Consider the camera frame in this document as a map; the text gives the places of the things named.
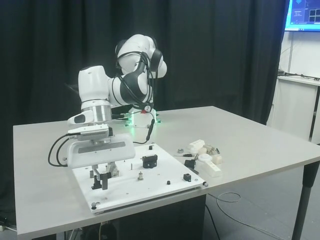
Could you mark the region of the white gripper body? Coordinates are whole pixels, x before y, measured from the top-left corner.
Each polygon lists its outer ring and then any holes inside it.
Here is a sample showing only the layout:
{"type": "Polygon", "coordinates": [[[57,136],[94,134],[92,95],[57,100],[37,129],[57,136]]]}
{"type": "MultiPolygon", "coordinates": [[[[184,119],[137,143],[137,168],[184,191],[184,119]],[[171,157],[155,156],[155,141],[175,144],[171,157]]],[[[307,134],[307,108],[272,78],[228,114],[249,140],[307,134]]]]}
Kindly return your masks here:
{"type": "Polygon", "coordinates": [[[67,148],[67,165],[81,168],[132,159],[136,155],[133,136],[129,133],[101,139],[76,141],[67,148]]]}

